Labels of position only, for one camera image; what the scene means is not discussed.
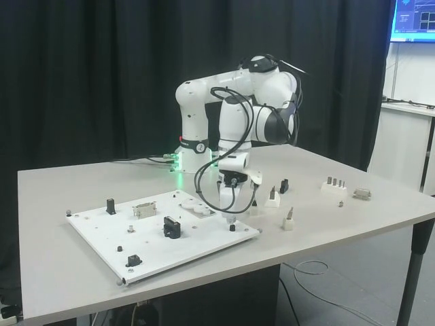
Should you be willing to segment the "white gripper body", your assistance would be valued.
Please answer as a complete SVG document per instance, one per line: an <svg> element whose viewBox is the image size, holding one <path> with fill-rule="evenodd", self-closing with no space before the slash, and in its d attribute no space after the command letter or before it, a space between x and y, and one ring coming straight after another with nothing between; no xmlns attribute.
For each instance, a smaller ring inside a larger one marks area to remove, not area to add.
<svg viewBox="0 0 435 326"><path fill-rule="evenodd" d="M231 187L220 184L219 203L223 215L244 213L247 210L247 191L244 185L245 183L242 183Z"/></svg>

